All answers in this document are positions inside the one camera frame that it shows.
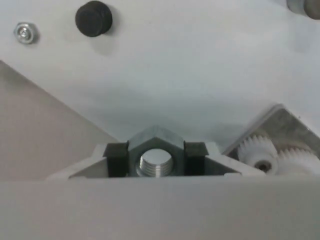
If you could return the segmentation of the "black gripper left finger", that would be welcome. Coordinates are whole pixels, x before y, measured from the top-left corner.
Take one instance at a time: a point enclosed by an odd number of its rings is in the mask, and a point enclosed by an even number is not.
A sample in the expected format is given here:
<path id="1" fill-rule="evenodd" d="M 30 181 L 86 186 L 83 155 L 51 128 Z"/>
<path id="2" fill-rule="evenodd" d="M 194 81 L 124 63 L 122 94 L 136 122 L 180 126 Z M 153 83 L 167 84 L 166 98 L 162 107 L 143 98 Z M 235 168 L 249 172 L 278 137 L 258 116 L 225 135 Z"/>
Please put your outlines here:
<path id="1" fill-rule="evenodd" d="M 129 174 L 128 143 L 108 143 L 102 157 L 83 166 L 70 178 L 124 178 Z"/>

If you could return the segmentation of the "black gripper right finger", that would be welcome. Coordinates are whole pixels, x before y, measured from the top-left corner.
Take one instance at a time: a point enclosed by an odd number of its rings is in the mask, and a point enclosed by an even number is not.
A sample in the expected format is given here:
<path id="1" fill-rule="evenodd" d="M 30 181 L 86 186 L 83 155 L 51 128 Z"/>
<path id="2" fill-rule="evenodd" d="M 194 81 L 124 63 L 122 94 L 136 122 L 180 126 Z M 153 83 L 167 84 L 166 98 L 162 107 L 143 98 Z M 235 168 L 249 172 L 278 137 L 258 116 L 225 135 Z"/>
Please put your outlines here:
<path id="1" fill-rule="evenodd" d="M 184 176 L 224 176 L 240 174 L 235 169 L 209 157 L 204 142 L 184 142 Z"/>

